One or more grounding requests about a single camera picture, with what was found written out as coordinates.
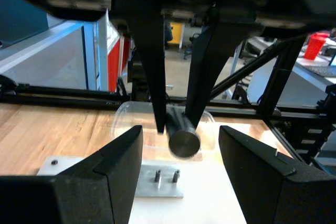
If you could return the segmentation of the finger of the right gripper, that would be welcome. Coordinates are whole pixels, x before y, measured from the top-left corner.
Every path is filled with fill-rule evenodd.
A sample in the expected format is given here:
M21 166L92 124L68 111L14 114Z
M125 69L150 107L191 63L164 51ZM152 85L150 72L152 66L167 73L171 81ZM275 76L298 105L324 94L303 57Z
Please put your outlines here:
M128 25L149 86L156 128L163 133L166 117L163 17L131 18Z
M185 115L194 127L228 58L247 35L247 24L214 23L203 28L194 41L185 106Z

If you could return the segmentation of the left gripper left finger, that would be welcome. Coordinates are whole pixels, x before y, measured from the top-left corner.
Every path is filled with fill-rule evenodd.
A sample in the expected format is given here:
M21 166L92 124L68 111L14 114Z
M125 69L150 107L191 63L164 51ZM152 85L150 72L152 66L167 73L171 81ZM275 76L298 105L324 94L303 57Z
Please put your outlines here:
M142 162L136 125L54 176L2 176L1 223L128 223Z

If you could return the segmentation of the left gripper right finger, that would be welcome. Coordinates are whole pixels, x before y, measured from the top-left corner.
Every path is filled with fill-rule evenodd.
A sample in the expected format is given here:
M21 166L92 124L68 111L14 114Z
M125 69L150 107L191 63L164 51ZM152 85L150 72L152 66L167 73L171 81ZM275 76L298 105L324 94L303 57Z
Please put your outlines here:
M226 125L219 148L247 223L335 223L335 176Z

